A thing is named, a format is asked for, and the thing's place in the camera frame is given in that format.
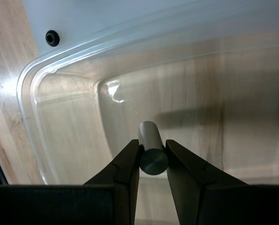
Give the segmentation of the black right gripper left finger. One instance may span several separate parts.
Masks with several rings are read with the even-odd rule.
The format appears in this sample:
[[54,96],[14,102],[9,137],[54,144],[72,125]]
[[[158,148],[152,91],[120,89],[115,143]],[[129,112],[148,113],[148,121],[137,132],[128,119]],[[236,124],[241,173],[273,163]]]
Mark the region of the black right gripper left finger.
[[0,185],[0,225],[132,225],[139,141],[82,185]]

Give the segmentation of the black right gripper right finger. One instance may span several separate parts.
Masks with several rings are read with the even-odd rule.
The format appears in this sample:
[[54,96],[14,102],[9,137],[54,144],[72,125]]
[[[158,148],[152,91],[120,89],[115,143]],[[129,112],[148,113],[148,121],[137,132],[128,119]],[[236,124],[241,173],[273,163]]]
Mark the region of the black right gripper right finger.
[[174,140],[167,176],[182,225],[279,225],[279,185],[249,185]]

